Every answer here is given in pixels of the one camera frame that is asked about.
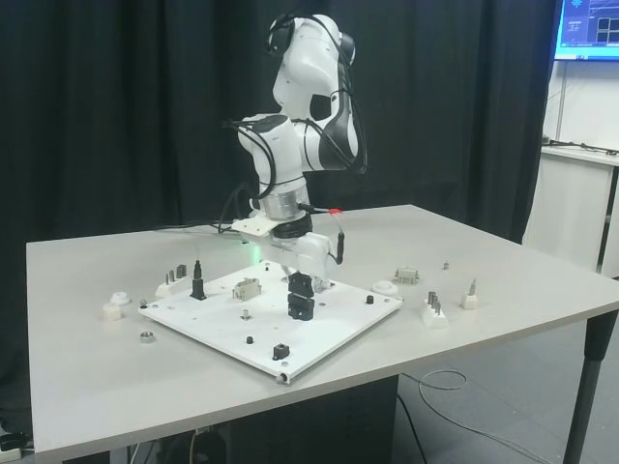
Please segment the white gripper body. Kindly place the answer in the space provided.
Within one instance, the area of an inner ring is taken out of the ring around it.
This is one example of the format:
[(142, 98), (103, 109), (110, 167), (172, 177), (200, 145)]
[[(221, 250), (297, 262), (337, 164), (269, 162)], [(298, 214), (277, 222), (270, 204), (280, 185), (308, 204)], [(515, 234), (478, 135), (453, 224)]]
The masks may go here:
[(329, 278), (335, 269), (335, 260), (330, 256), (331, 241), (323, 235), (308, 233), (295, 239), (268, 237), (259, 246), (265, 260), (305, 275)]

